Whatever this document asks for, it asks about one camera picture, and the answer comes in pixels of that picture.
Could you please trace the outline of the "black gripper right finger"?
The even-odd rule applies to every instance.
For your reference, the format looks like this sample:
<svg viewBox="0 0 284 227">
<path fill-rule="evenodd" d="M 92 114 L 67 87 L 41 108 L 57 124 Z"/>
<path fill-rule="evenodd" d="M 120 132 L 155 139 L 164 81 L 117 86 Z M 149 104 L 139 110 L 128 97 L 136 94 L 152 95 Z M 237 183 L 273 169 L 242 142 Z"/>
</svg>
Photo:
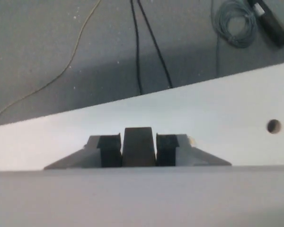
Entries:
<svg viewBox="0 0 284 227">
<path fill-rule="evenodd" d="M 156 135 L 157 166 L 231 166 L 229 161 L 192 145 L 186 134 Z"/>
</svg>

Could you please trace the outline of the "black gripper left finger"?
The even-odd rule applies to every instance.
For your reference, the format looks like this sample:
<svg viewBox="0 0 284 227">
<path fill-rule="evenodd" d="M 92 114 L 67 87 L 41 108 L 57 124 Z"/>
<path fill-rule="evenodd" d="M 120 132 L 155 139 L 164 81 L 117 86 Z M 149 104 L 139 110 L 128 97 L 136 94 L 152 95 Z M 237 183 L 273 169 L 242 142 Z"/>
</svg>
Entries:
<svg viewBox="0 0 284 227">
<path fill-rule="evenodd" d="M 90 136 L 83 149 L 46 166 L 45 170 L 121 167 L 121 135 Z"/>
</svg>

